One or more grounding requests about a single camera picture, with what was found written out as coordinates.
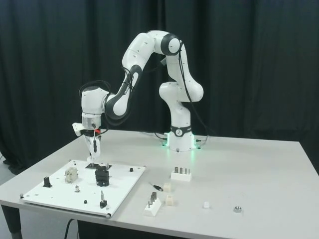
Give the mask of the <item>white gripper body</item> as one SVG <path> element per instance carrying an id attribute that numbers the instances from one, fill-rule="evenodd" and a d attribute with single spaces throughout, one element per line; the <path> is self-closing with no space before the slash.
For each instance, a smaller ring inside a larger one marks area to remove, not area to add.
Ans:
<path id="1" fill-rule="evenodd" d="M 101 136 L 89 137 L 85 136 L 85 142 L 92 156 L 100 156 L 101 153 Z"/>

